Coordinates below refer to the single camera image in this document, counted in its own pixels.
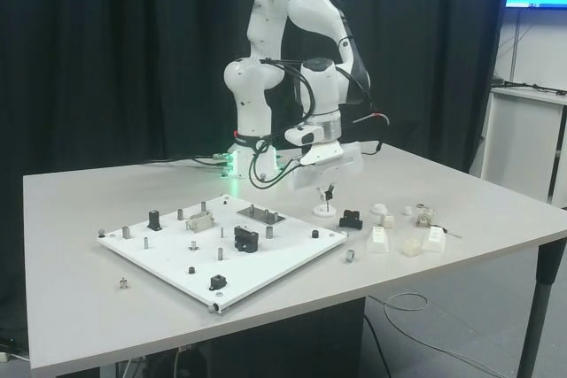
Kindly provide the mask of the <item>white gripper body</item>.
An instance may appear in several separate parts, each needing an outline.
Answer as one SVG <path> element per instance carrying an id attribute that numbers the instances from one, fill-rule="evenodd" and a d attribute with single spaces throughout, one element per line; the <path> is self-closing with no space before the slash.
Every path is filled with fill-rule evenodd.
<path id="1" fill-rule="evenodd" d="M 361 144 L 341 145 L 343 153 L 335 158 L 318 161 L 297 168 L 291 173 L 290 189 L 327 189 L 341 179 L 352 177 L 363 170 Z"/>

